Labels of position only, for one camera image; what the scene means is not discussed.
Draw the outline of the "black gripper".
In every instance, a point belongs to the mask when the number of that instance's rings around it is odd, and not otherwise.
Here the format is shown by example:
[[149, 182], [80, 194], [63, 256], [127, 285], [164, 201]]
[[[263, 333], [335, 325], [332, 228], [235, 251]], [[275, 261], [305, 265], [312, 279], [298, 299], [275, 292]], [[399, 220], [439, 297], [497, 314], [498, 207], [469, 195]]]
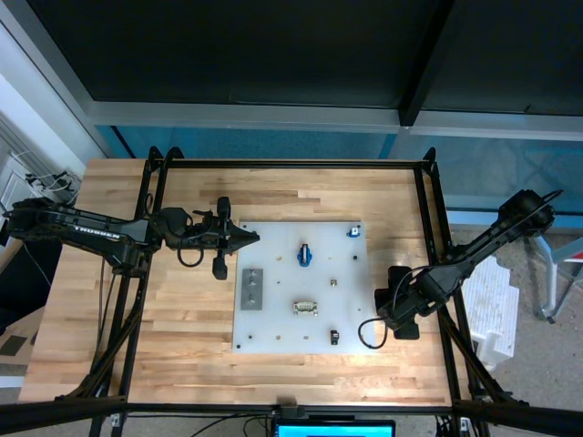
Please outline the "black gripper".
[[412, 272], [408, 267], [391, 267], [387, 286], [374, 291], [376, 315], [386, 329], [393, 332], [396, 340], [418, 340], [420, 337], [418, 324], [414, 321], [417, 308], [410, 287]]
[[203, 226], [198, 239], [199, 259], [194, 264], [198, 267], [204, 260], [206, 250], [215, 250], [216, 256], [212, 261], [212, 274], [215, 279], [226, 279], [228, 277], [228, 268], [225, 256], [229, 242], [229, 253], [236, 251], [259, 242], [261, 237], [256, 231], [248, 231], [239, 228], [230, 220], [231, 206], [227, 197], [220, 197], [217, 200], [217, 214], [211, 211], [203, 214], [203, 220], [200, 225]]

